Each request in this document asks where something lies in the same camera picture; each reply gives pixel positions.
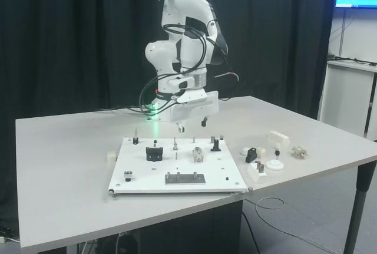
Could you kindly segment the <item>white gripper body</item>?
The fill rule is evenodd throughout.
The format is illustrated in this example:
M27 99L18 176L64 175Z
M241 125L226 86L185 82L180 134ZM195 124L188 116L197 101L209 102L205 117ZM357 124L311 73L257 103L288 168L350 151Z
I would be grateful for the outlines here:
M195 117L208 117L219 112L218 91L186 91L170 108L169 120L179 123Z

